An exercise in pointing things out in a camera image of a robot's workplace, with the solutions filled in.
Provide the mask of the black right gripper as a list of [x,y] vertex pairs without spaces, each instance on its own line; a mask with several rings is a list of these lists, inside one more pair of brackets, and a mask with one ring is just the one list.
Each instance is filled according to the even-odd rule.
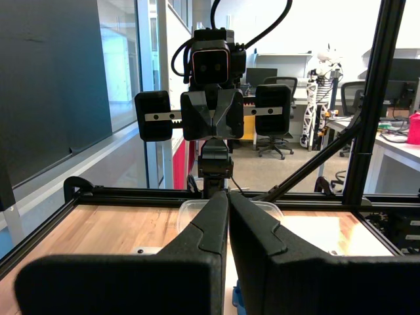
[[291,89],[286,85],[259,85],[255,96],[240,89],[207,89],[181,94],[180,109],[170,105],[167,91],[141,92],[135,96],[140,137],[166,141],[173,129],[182,129],[185,140],[240,139],[244,118],[255,118],[255,131],[280,136],[289,130]]

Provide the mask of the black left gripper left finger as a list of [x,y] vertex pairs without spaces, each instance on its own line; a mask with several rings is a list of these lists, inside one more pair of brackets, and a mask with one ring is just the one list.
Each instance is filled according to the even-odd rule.
[[154,255],[52,255],[22,268],[23,314],[222,314],[228,198],[216,193]]

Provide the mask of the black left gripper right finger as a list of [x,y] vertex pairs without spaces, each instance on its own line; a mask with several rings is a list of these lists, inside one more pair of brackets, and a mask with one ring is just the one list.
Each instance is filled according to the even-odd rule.
[[230,245],[248,314],[418,314],[419,259],[333,256],[237,192]]

